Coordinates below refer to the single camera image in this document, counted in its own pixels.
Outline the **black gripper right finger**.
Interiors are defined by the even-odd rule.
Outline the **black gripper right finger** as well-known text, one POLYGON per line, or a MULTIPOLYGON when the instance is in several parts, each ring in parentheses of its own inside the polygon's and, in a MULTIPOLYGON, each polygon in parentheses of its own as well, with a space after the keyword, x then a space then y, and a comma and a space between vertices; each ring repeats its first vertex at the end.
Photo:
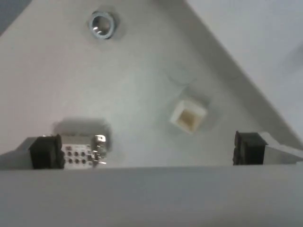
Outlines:
POLYGON ((236 132, 233 165, 290 165, 303 162, 303 151, 280 144, 268 132, 236 132))

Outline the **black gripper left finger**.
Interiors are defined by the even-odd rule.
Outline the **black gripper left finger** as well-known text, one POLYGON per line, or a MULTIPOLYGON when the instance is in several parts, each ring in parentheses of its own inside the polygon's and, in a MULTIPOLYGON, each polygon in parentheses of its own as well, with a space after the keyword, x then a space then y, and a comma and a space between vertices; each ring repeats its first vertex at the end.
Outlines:
POLYGON ((1 154, 0 168, 64 169, 61 136, 26 138, 15 150, 1 154))

